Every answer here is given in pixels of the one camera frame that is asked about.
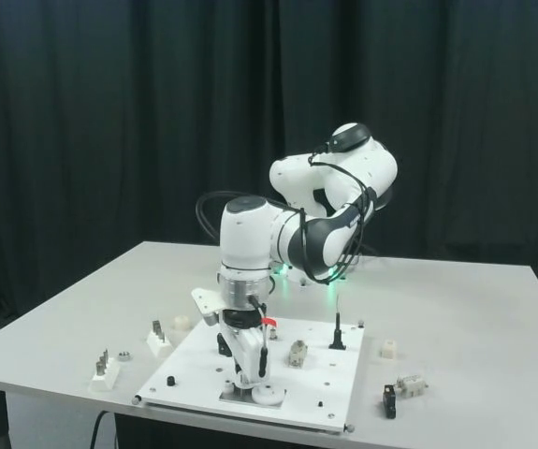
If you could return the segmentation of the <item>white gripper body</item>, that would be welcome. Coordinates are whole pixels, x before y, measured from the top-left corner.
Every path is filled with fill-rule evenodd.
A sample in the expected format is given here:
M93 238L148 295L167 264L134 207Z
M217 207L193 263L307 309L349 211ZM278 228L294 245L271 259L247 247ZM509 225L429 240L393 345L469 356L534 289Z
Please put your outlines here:
M232 357L236 357L245 372L244 381L236 383L266 383L269 380L269 352L264 355L264 337L259 328L222 328L221 334Z

